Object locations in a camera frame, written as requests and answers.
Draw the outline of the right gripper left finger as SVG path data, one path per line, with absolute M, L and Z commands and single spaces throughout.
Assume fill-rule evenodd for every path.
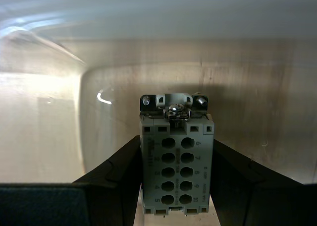
M 142 182 L 137 135 L 73 183 L 2 183 L 2 226 L 131 226 Z

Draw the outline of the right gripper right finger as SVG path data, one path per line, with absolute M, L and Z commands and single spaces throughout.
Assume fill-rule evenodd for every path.
M 317 224 L 316 184 L 301 184 L 217 140 L 210 196 L 222 226 Z

